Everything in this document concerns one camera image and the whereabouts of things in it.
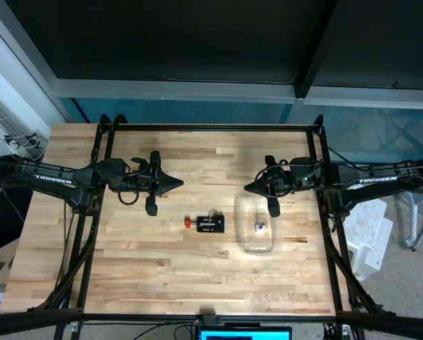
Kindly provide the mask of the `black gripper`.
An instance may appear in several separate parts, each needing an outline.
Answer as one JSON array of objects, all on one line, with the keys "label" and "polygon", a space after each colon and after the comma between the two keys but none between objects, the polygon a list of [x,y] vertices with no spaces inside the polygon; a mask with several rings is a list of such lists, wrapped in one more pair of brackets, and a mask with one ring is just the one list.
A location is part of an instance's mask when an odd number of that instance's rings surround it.
[{"label": "black gripper", "polygon": [[[160,196],[163,196],[169,191],[183,186],[183,181],[161,170],[159,151],[151,152],[149,161],[140,157],[133,157],[131,161],[137,163],[138,168],[122,177],[120,192],[133,192],[136,196],[131,202],[125,202],[122,198],[120,201],[123,205],[134,205],[138,201],[140,193],[146,192],[148,196],[145,201],[145,210],[149,216],[157,216],[156,196],[159,195],[159,189]],[[167,184],[160,186],[160,181]]]},{"label": "black gripper", "polygon": [[265,156],[265,172],[257,174],[255,179],[244,187],[249,193],[267,198],[270,216],[281,214],[278,199],[288,195],[292,187],[292,176],[289,170],[284,170],[286,163],[277,163],[274,156]]}]

